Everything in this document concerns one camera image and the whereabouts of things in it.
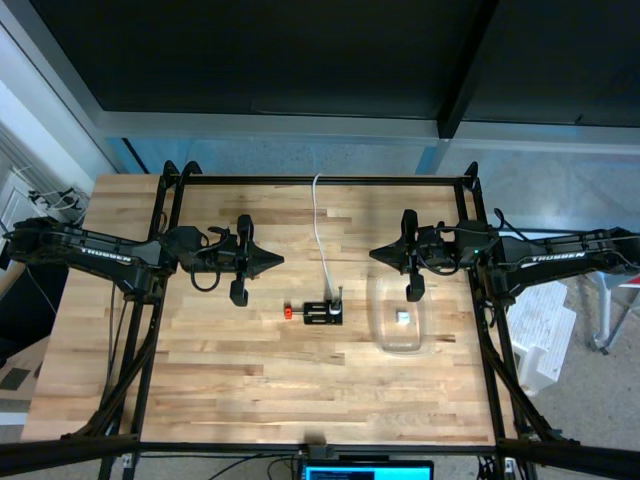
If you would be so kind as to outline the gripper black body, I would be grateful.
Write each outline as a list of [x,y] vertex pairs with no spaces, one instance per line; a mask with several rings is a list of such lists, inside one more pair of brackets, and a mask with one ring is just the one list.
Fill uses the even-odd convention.
[[400,272],[409,275],[408,302],[418,302],[426,292],[420,269],[451,276],[460,269],[453,242],[446,242],[437,227],[419,227],[417,212],[407,209],[401,219],[402,257]]
[[[223,273],[235,275],[230,284],[230,299],[237,307],[248,305],[249,293],[245,288],[245,280],[249,276],[250,246],[253,242],[254,224],[247,214],[240,215],[237,220],[236,234],[229,228],[211,226],[210,233],[216,234],[218,240],[201,246],[193,255],[191,266],[191,284],[200,292],[215,290]],[[197,283],[197,273],[214,273],[216,278],[212,286],[202,287]]]

